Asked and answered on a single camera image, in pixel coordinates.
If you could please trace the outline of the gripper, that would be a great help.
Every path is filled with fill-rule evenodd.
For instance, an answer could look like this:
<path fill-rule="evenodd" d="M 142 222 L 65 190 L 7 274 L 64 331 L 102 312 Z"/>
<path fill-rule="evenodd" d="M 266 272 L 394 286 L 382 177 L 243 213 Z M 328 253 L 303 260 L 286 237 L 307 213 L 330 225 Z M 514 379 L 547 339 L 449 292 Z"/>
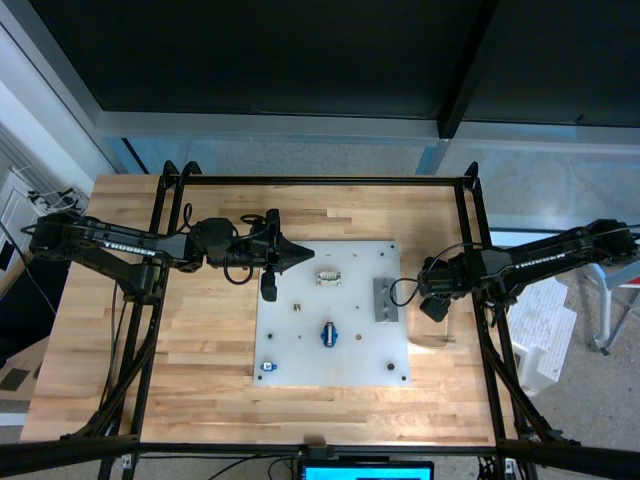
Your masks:
<path fill-rule="evenodd" d="M 275 274 L 312 260 L 314 251 L 289 241 L 281 235 L 280 214 L 278 209 L 269 209 L 264 215 L 245 214 L 240 220 L 250 226 L 249 233 L 239 235 L 235 232 L 229 248 L 229 266 L 248 271 L 243 280 L 229 282 L 236 286 L 247 284 L 255 268 L 262 270 L 260 293 L 266 302 L 277 300 Z"/>
<path fill-rule="evenodd" d="M 447 261 L 427 257 L 418 274 L 418 289 L 423 298 L 419 308 L 431 320 L 440 323 L 451 304 L 453 277 Z"/>

